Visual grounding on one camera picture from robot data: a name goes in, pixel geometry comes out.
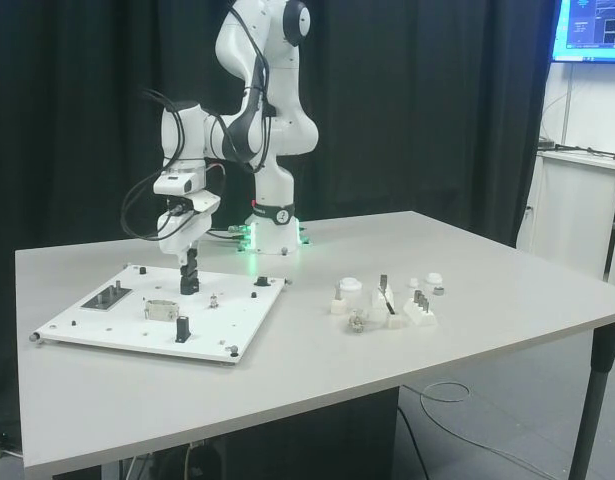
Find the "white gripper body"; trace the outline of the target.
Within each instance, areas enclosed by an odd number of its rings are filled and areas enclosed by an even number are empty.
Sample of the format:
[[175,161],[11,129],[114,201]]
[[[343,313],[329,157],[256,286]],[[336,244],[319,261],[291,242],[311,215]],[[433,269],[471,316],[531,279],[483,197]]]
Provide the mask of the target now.
[[164,254],[185,256],[211,226],[212,216],[207,212],[163,213],[157,220],[158,246]]

